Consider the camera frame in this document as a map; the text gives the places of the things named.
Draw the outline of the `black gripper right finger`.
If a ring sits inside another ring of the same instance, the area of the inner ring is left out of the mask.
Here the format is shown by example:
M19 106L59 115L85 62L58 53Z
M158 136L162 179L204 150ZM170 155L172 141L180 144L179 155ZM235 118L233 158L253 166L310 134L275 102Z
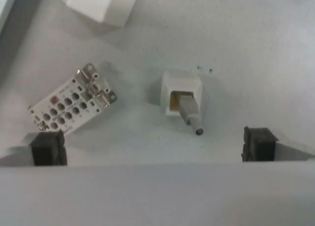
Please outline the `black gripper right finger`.
M315 151L297 144L285 145L268 128L244 127L243 162L313 161Z

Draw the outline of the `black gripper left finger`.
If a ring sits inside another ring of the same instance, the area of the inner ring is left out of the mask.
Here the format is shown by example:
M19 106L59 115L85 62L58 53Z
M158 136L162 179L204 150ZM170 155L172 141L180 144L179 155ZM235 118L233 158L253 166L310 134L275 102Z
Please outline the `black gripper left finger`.
M0 155L1 166L67 166L63 131L31 132Z

